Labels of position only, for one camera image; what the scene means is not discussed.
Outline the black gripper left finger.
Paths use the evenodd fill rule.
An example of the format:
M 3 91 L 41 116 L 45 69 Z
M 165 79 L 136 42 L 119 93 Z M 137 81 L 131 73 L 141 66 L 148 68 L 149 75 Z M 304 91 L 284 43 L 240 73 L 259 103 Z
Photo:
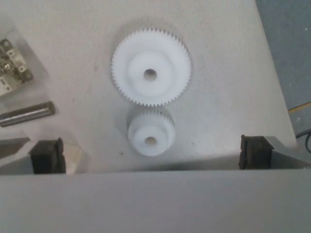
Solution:
M 0 141 L 1 174 L 65 174 L 64 143 L 31 141 L 28 137 Z

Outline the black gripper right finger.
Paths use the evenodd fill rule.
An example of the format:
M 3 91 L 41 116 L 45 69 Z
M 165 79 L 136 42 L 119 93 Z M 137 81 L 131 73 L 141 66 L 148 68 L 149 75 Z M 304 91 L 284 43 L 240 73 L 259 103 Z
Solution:
M 275 136 L 241 136 L 240 170 L 310 169 L 311 160 Z

